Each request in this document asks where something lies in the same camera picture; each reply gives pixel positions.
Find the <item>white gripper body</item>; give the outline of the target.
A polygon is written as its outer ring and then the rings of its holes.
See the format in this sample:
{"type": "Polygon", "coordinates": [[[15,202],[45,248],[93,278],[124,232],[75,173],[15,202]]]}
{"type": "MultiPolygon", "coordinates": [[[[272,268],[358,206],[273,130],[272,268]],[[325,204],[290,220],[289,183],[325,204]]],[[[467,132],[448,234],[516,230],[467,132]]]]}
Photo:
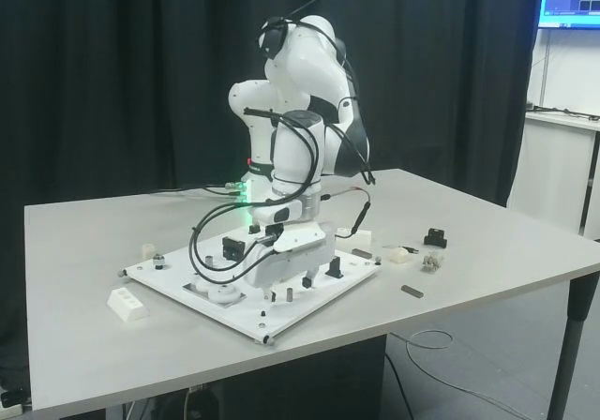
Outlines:
{"type": "Polygon", "coordinates": [[[244,281],[266,290],[302,273],[314,279],[319,268],[334,258],[336,231],[335,225],[285,225],[273,245],[259,244],[252,249],[245,270],[264,256],[266,259],[253,267],[244,281]]]}

